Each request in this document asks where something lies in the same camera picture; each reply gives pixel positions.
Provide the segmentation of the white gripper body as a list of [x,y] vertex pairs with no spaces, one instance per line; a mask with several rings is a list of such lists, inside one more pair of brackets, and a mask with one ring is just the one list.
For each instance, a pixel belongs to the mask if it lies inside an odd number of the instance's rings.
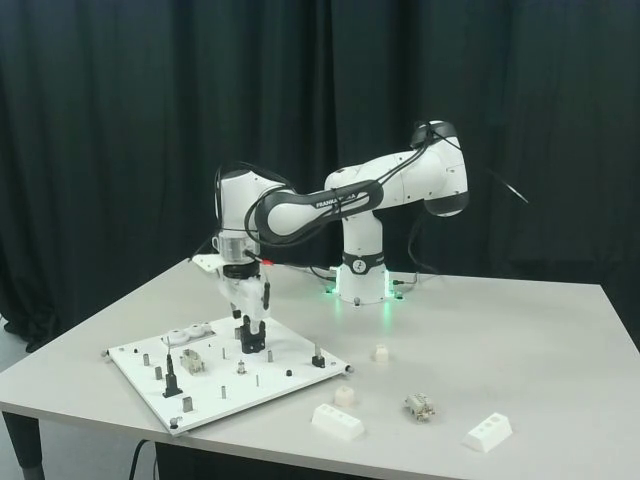
[[218,288],[230,306],[235,305],[241,310],[242,317],[249,315],[264,319],[270,316],[271,284],[260,275],[247,279],[233,279],[222,275]]

